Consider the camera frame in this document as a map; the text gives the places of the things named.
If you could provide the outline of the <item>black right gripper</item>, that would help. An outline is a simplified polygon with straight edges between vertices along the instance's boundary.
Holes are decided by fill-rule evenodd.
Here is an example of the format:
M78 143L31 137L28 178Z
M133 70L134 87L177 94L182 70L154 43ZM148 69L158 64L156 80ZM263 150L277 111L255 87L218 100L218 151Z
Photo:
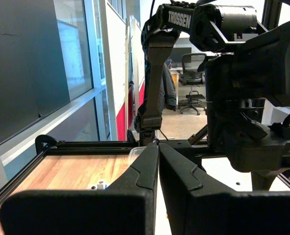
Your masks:
M231 166L239 172L251 172L252 190L269 190L284 167L283 159L290 157L290 140L264 138L254 141L249 137L210 138L208 145L217 153L223 153Z

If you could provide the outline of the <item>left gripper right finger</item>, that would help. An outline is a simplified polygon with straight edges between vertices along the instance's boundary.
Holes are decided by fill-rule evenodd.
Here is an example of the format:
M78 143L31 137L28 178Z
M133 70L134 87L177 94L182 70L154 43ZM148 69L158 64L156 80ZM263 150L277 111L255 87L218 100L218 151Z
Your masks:
M290 191L238 192L167 144L159 174L174 235L290 235Z

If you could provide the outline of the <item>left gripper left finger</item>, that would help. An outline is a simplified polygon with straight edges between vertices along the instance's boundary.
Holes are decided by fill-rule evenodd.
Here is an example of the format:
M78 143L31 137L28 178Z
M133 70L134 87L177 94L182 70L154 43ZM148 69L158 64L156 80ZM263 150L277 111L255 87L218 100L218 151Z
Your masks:
M27 190L0 208L6 235L152 235L159 148L149 144L104 190Z

